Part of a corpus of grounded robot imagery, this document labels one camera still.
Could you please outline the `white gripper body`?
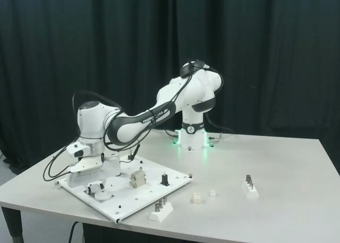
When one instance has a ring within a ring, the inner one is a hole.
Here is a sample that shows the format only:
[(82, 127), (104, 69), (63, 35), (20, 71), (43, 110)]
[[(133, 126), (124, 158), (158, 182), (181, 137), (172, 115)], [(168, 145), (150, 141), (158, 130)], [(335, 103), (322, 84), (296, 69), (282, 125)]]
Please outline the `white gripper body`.
[(119, 176), (121, 174), (120, 157), (118, 155), (104, 157), (84, 157), (75, 165), (70, 166), (67, 178), (69, 187), (87, 185), (96, 181)]

